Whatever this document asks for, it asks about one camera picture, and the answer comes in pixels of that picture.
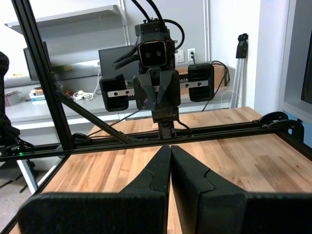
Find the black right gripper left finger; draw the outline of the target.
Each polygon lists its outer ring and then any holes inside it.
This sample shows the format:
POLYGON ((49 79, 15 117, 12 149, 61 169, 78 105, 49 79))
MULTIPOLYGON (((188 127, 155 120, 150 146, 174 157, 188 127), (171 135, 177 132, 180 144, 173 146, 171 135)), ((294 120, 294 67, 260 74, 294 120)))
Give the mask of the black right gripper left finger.
POLYGON ((22 234, 165 234, 171 149, 161 147, 119 193, 41 193, 18 212, 22 234))

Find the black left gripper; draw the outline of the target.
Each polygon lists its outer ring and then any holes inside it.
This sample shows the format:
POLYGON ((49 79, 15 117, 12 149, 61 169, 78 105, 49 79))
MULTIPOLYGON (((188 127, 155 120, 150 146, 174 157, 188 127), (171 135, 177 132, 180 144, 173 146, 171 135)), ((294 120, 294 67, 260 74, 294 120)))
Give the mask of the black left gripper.
POLYGON ((177 70, 162 71, 152 67, 133 77, 128 88, 122 74, 99 81, 107 111, 122 111, 135 100, 139 110, 158 111, 181 104, 181 90, 186 89, 192 102, 210 101, 215 95, 215 69, 210 63, 191 64, 186 80, 180 80, 177 70))

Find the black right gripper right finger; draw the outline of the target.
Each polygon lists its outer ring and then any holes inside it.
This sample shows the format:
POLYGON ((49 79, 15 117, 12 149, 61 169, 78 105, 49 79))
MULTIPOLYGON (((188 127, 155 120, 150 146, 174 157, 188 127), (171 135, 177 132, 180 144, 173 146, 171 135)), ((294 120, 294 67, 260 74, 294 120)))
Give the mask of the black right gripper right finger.
POLYGON ((185 234, 309 234, 312 196, 247 192, 172 146, 172 186, 185 234))

